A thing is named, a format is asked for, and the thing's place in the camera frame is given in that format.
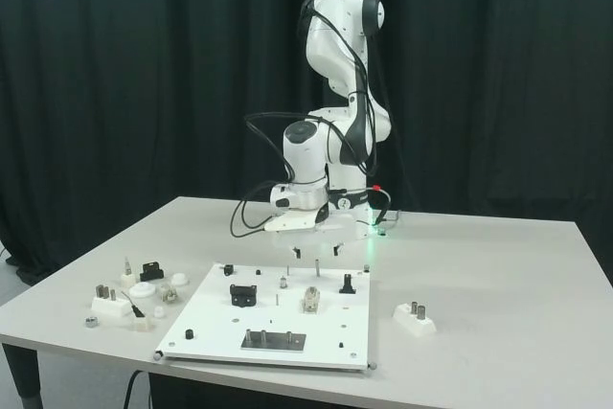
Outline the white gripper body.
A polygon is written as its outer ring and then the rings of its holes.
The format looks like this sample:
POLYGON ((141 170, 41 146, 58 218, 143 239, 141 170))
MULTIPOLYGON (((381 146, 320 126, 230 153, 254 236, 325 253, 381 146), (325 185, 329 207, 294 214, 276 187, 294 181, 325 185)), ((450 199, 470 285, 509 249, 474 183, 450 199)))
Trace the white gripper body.
POLYGON ((351 217, 329 218, 312 229, 274 232, 276 247, 307 250, 315 246, 338 246, 357 239, 357 223, 351 217))

